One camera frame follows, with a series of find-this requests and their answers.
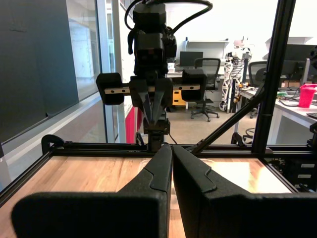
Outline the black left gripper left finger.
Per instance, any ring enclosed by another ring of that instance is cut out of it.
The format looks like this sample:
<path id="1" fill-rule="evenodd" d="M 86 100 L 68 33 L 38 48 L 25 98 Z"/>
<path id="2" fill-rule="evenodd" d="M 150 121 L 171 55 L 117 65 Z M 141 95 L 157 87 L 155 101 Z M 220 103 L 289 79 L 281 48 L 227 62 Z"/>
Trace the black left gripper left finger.
<path id="1" fill-rule="evenodd" d="M 19 238 L 166 238 L 172 149 L 162 146 L 118 192 L 39 192 L 19 200 Z"/>

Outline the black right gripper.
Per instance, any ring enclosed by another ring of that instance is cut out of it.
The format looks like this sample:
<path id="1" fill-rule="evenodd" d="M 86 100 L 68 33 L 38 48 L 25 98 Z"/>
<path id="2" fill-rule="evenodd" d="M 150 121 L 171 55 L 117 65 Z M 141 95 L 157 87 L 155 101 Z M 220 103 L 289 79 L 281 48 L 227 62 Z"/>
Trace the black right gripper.
<path id="1" fill-rule="evenodd" d="M 201 100 L 207 74 L 202 69 L 192 69 L 182 71 L 180 77 L 131 76 L 131 80 L 124 83 L 119 73 L 102 73 L 97 77 L 96 84 L 104 104 L 120 105 L 124 97 L 130 96 L 133 106 L 143 112 L 148 124 L 152 122 L 155 125 L 165 108 L 172 105 L 174 90 L 182 91 L 184 101 Z"/>

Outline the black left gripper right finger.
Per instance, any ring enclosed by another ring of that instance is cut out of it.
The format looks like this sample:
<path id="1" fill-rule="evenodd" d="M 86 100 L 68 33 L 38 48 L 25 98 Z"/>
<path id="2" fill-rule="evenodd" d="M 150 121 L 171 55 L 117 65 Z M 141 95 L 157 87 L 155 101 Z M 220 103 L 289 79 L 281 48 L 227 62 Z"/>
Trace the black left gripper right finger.
<path id="1" fill-rule="evenodd" d="M 314 238 L 314 193 L 250 193 L 183 147 L 173 148 L 173 182 L 188 238 Z"/>

